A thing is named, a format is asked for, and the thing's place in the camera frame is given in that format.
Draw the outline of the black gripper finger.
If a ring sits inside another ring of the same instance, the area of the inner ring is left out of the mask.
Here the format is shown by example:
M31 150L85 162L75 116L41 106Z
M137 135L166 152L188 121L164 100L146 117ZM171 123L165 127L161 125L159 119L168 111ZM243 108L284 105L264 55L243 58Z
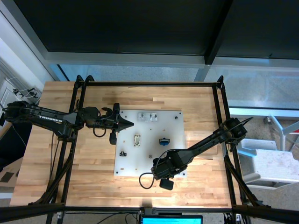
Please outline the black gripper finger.
M122 131L122 130L125 130L127 128L133 127L133 126L134 126L134 123L132 123L132 124L119 124L119 132Z
M119 123L122 123L122 124L134 124L133 122L124 119L121 115L119 116Z

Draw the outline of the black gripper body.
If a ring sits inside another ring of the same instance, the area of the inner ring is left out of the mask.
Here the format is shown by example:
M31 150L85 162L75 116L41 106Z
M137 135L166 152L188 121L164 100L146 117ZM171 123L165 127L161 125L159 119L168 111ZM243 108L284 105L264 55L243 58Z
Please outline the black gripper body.
M173 190L175 175L180 174L180 169L175 167L170 157L155 158L151 168L155 180L160 180L159 187L166 190Z
M104 133L99 138L106 135L107 129L111 130L109 135L109 142L111 145L116 145L116 133L118 132L119 126L119 115L120 115L120 104L114 103L113 108L103 107L103 111L106 111L105 115L99 117L99 128L104 130Z

